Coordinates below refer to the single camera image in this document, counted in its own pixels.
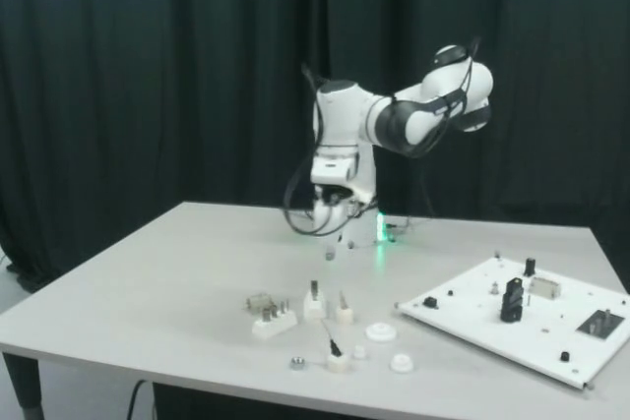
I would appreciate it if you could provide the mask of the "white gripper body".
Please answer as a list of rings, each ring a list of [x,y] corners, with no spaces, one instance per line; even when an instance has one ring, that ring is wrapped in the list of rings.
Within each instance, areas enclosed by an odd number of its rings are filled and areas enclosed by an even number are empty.
[[[324,245],[338,245],[343,238],[343,226],[347,223],[349,198],[318,198],[313,206],[313,230]]]

